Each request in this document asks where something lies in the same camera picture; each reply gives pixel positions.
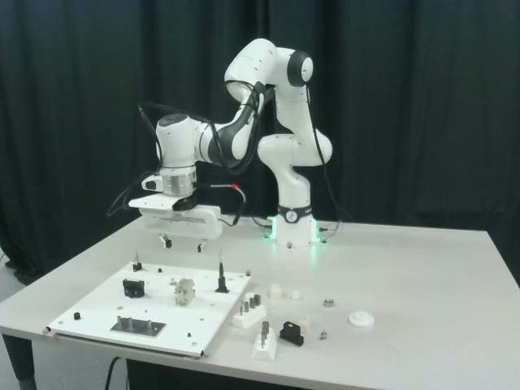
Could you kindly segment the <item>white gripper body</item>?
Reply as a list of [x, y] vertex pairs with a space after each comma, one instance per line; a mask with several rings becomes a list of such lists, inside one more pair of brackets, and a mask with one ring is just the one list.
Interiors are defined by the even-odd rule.
[[146, 228], [159, 236], [215, 240], [222, 233], [218, 206], [198, 205], [191, 210], [140, 209]]

